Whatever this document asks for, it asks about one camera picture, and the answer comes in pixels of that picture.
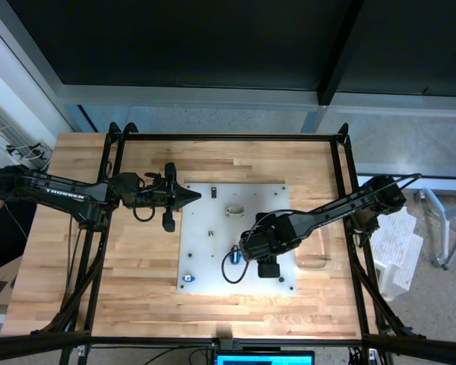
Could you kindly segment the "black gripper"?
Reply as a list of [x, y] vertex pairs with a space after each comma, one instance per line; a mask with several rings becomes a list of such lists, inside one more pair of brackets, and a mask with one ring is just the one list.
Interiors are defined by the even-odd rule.
[[272, 228], [247, 230], [241, 235], [242, 257], [246, 262], [257, 262], [260, 278], [279, 278], [277, 256], [286, 252]]
[[183, 208], [201, 198], [199, 192], [187, 189], [178, 183], [175, 184], [175, 182], [176, 168], [174, 163], [167, 163], [164, 169], [164, 177], [157, 174], [153, 181], [152, 202], [155, 208], [165, 208], [162, 216], [162, 226], [166, 232], [175, 231], [173, 206], [174, 208]]

